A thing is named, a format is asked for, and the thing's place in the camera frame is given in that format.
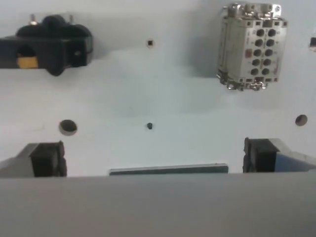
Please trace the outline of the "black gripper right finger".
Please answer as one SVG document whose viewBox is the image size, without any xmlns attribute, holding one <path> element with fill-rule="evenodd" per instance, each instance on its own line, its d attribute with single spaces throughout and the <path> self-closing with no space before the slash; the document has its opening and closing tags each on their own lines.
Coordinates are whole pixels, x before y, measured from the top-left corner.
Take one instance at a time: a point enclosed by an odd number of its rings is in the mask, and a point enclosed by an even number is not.
<svg viewBox="0 0 316 237">
<path fill-rule="evenodd" d="M 280 139 L 244 140 L 244 173 L 308 172 L 316 170 L 314 157 L 295 152 Z"/>
</svg>

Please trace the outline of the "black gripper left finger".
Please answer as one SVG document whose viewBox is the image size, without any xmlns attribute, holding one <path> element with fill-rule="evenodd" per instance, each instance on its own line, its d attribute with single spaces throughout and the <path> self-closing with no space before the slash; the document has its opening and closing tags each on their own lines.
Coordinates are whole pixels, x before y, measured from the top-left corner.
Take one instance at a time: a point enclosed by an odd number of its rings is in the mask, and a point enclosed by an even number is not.
<svg viewBox="0 0 316 237">
<path fill-rule="evenodd" d="M 66 177 L 67 162 L 62 141 L 29 143 L 16 156 L 0 162 L 1 178 Z"/>
</svg>

